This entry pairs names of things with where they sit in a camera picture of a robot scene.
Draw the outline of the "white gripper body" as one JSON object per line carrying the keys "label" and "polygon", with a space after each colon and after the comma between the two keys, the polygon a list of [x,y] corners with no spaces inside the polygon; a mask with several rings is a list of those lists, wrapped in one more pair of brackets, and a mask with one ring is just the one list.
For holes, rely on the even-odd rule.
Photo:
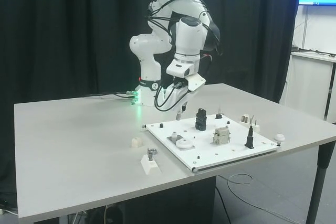
{"label": "white gripper body", "polygon": [[166,89],[162,86],[157,90],[157,109],[169,111],[180,107],[190,93],[188,86],[182,83],[171,84]]}

